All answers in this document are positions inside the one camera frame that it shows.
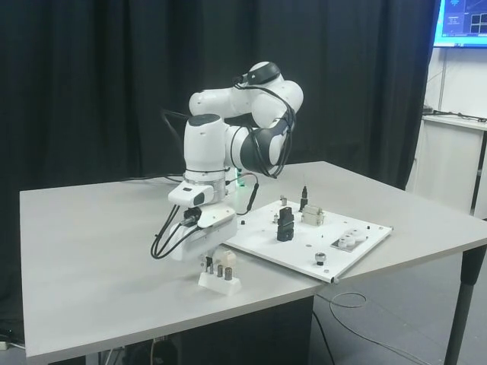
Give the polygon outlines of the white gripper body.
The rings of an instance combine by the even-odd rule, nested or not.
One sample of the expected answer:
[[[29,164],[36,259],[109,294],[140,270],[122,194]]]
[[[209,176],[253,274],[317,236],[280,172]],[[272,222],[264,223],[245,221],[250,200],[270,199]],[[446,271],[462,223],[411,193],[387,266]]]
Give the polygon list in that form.
[[[217,227],[199,229],[182,226],[169,243],[171,259],[189,261],[212,252],[237,233],[237,219],[232,218]]]

